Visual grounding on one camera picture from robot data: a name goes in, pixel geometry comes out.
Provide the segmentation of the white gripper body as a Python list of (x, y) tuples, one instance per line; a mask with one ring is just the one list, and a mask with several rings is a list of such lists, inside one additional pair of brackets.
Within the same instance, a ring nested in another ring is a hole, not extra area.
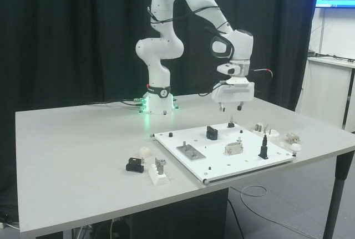
[(212, 99), (217, 103), (246, 102), (254, 98), (254, 83), (218, 83), (213, 87)]

